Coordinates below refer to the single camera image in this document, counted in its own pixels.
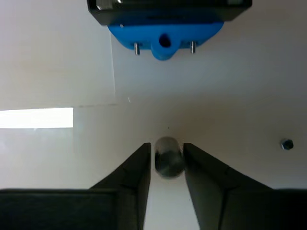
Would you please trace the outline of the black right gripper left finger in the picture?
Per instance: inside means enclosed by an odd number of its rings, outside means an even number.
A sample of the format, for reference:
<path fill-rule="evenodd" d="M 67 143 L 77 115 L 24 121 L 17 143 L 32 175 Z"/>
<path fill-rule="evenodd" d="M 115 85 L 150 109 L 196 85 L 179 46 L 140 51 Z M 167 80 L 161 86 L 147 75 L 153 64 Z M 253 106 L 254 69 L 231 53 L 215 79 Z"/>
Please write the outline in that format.
<path fill-rule="evenodd" d="M 2 189 L 3 230 L 141 230 L 151 180 L 151 145 L 142 144 L 88 189 Z"/>

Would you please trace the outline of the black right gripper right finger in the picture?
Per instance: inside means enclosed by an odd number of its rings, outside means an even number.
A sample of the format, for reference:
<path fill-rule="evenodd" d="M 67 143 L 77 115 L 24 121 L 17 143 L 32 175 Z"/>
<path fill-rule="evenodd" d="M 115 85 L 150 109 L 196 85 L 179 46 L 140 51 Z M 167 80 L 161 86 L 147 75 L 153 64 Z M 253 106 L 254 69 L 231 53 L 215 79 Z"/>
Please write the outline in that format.
<path fill-rule="evenodd" d="M 305 230 L 307 191 L 273 189 L 191 143 L 185 178 L 201 230 Z"/>

